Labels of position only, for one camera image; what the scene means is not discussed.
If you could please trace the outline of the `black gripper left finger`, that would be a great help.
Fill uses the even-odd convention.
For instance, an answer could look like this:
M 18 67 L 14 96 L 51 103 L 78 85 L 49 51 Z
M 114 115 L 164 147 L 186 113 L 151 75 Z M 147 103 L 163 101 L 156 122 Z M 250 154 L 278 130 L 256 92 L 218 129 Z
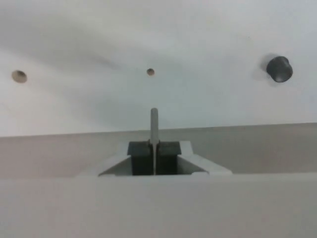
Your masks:
M 148 141 L 130 141 L 119 145 L 117 153 L 106 159 L 98 176 L 154 175 L 153 147 Z

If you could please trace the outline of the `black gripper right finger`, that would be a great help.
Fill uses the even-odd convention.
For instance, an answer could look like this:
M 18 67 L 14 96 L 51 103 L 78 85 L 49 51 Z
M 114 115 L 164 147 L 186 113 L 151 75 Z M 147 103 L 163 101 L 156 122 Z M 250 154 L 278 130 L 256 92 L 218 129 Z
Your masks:
M 232 171 L 195 154 L 190 141 L 169 141 L 157 146 L 155 174 L 224 176 L 232 175 Z

